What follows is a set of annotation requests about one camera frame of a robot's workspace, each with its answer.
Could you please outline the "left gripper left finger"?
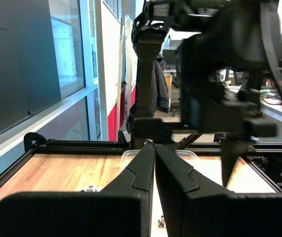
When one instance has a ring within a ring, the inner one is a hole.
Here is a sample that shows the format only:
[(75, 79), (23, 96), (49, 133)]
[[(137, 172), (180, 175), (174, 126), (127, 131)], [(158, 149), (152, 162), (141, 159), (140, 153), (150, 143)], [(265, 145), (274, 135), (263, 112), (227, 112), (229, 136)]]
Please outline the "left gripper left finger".
[(99, 192), (20, 192), (0, 201), (1, 237), (148, 237), (155, 148)]

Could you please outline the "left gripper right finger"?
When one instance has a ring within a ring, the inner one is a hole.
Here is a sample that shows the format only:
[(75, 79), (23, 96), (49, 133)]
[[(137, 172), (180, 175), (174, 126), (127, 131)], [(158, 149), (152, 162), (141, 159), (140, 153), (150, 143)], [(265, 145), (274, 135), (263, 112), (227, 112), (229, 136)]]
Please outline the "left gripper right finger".
[(237, 194), (156, 145), (156, 183), (170, 237), (282, 237), (282, 193)]

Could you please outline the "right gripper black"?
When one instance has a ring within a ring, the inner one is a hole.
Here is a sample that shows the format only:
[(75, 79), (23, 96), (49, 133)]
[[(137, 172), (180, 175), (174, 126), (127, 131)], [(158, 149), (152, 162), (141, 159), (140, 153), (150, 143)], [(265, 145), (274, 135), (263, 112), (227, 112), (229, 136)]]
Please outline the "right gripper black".
[(232, 134), (241, 140), (220, 141), (222, 183), (228, 186), (239, 158), (255, 151), (250, 136), (275, 137), (277, 125), (261, 112), (260, 88), (264, 72), (252, 70), (246, 88), (232, 95), (216, 72), (181, 70), (181, 122), (205, 133)]

